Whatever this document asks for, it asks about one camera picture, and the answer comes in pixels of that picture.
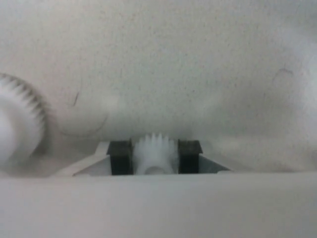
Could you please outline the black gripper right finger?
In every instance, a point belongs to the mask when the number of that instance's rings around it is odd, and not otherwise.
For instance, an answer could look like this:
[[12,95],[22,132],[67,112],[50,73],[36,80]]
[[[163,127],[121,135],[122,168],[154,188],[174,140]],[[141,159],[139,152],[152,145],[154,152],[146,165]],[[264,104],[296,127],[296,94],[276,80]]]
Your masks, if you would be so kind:
[[179,174],[217,174],[231,171],[203,155],[198,140],[178,140]]

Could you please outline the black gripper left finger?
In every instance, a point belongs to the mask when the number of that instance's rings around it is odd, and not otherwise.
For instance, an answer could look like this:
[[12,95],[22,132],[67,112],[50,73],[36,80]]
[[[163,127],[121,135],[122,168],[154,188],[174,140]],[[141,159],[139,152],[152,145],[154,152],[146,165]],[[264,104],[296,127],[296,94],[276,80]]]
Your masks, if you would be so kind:
[[53,174],[54,177],[133,175],[131,140],[101,141],[95,152]]

